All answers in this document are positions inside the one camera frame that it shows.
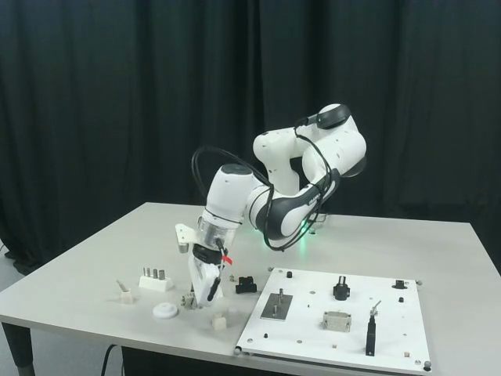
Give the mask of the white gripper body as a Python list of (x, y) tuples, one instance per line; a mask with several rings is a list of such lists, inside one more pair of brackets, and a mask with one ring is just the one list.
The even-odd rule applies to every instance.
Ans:
[(214, 282), (221, 274), (218, 266), (202, 262), (195, 256), (189, 256), (188, 267), (196, 303), (199, 307), (212, 306), (223, 297), (221, 284), (218, 284), (216, 290), (213, 289)]

